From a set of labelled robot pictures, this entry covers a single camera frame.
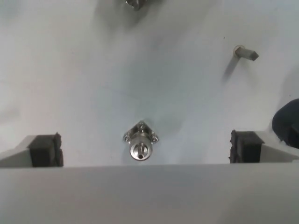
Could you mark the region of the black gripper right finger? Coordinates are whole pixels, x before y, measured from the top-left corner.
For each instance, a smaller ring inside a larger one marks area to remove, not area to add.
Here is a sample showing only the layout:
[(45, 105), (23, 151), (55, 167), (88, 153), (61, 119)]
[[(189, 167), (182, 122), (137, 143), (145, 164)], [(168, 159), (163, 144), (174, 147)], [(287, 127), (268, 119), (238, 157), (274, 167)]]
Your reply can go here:
[(299, 150), (267, 131), (231, 132), (230, 163), (289, 163), (299, 161)]

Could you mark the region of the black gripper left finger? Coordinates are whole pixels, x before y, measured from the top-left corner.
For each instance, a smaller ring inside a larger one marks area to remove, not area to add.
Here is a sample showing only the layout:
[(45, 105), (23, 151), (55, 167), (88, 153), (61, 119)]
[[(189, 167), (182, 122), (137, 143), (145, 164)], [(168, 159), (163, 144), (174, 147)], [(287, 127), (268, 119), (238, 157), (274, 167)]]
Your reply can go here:
[(64, 166), (59, 133), (28, 135), (15, 148), (0, 153), (2, 168), (52, 168)]

